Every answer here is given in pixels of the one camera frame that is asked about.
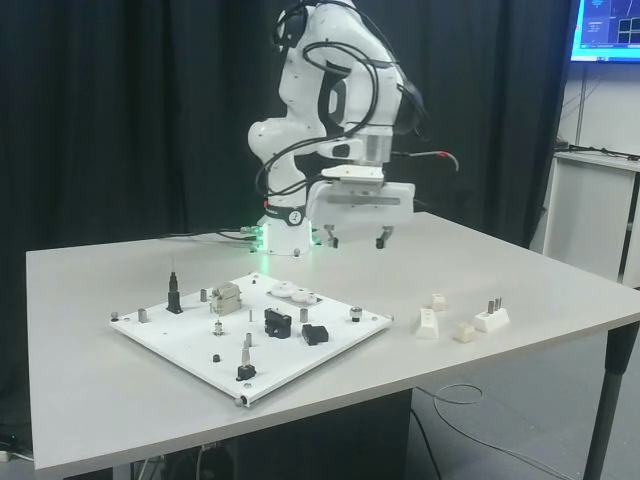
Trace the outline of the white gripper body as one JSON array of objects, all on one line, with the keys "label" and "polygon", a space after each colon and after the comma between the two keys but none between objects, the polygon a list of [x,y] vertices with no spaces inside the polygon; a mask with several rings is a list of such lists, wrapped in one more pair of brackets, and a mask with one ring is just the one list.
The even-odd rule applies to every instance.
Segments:
[{"label": "white gripper body", "polygon": [[414,195],[410,183],[322,181],[309,190],[306,215],[315,226],[394,227],[412,219]]}]

